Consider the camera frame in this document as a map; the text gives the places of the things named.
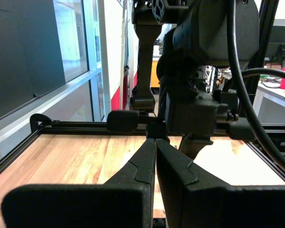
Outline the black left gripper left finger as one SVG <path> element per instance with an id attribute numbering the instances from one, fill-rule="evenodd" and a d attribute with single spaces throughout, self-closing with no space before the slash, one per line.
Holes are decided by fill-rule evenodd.
<path id="1" fill-rule="evenodd" d="M 156 143 L 146 140 L 104 184 L 30 184 L 11 190 L 1 212 L 9 228 L 150 228 Z"/>

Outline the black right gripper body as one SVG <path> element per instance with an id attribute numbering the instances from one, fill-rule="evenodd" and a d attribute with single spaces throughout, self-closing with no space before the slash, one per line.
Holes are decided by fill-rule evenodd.
<path id="1" fill-rule="evenodd" d="M 145 124 L 153 134 L 170 133 L 213 136 L 221 133 L 235 140 L 256 139 L 246 118 L 235 122 L 218 122 L 208 119 L 165 121 L 159 117 L 139 114 L 138 111 L 112 111 L 107 117 L 107 130 L 116 133 L 133 133 L 139 124 Z"/>

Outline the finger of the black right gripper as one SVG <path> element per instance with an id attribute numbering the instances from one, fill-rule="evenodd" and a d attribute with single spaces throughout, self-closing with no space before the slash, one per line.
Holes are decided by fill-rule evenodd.
<path id="1" fill-rule="evenodd" d="M 146 137 L 148 139 L 163 139 L 165 141 L 168 140 L 166 131 L 160 131 L 159 129 L 149 129 L 146 132 Z"/>
<path id="2" fill-rule="evenodd" d="M 213 141 L 209 136 L 194 135 L 192 133 L 183 135 L 180 142 L 180 152 L 194 160 L 198 153 L 208 145 L 212 145 Z"/>

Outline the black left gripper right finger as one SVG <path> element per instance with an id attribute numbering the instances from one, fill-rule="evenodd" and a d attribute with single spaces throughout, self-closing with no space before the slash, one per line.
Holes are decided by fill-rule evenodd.
<path id="1" fill-rule="evenodd" d="M 232 186 L 163 139 L 157 176 L 170 228 L 285 228 L 285 186 Z"/>

